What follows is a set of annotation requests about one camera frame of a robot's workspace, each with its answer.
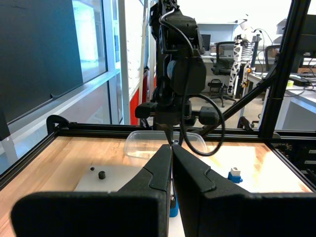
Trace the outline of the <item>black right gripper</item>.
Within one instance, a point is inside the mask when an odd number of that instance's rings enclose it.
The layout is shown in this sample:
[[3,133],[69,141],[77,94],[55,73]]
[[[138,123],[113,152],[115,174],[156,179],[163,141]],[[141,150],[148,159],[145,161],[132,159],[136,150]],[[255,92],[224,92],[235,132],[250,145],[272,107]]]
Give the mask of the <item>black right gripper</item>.
[[190,100],[185,103],[185,110],[182,113],[181,99],[169,106],[161,106],[153,102],[142,103],[136,107],[135,116],[138,119],[155,118],[155,123],[164,131],[169,145],[173,144],[173,125],[179,125],[181,118],[184,118],[185,124],[180,124],[179,145],[186,141],[186,125],[194,125],[196,121],[202,125],[216,125],[219,122],[219,113],[214,107],[204,106],[199,110],[193,110]]

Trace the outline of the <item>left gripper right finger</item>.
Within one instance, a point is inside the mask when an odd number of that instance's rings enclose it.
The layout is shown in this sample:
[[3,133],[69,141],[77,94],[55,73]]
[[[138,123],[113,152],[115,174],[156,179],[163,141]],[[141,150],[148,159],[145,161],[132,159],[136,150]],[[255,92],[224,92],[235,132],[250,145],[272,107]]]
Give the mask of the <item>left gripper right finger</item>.
[[188,237],[313,237],[314,193],[250,193],[179,145],[173,183]]

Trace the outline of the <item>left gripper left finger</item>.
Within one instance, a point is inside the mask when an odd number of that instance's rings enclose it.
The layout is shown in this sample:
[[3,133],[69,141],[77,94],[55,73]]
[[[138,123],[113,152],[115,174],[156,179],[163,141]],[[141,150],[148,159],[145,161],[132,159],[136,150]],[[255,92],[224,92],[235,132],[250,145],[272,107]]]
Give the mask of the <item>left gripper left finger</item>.
[[172,154],[162,145],[117,192],[39,192],[11,211],[18,237],[165,237]]

